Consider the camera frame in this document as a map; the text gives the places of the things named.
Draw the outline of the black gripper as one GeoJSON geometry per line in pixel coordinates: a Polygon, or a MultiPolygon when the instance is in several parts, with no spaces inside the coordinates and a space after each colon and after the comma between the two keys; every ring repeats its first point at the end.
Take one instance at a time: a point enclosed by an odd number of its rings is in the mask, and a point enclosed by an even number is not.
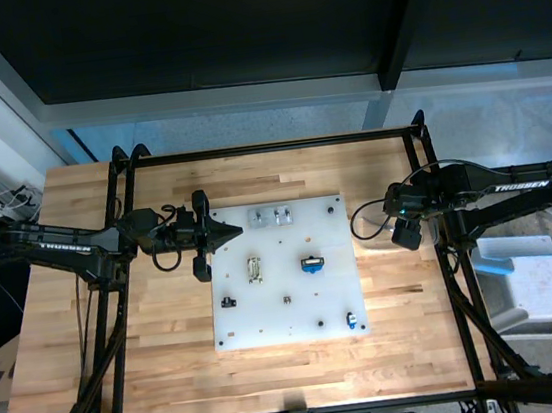
{"type": "Polygon", "coordinates": [[[211,247],[216,251],[224,244],[237,238],[243,233],[238,225],[217,221],[211,217],[208,219],[209,231],[207,229],[207,216],[209,213],[208,198],[202,190],[196,190],[191,196],[191,211],[185,207],[177,210],[176,233],[178,247],[181,251],[193,250],[196,256],[192,261],[193,273],[199,282],[211,281],[211,266],[207,264],[208,234],[212,234],[211,247]]]}
{"type": "Polygon", "coordinates": [[[392,242],[407,250],[418,250],[422,240],[421,221],[433,215],[436,201],[427,186],[409,179],[390,184],[384,198],[384,212],[394,218],[392,242]]]}

